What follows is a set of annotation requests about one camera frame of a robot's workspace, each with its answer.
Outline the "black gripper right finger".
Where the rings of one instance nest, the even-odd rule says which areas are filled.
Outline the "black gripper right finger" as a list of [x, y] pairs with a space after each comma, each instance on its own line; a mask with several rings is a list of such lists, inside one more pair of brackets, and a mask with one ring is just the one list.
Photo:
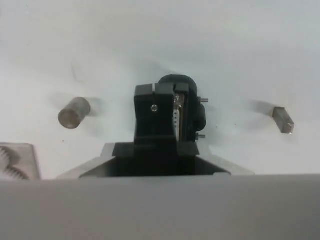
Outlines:
[[211, 152], [207, 143], [186, 142], [178, 146], [180, 172], [184, 176], [253, 176], [255, 173]]

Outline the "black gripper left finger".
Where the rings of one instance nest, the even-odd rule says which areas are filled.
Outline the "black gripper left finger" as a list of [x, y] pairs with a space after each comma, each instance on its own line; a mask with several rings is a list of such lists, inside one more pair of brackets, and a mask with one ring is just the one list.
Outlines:
[[57, 179], [111, 178], [119, 175], [117, 160], [134, 155], [133, 150], [122, 150], [119, 143], [106, 143], [100, 156], [62, 173]]

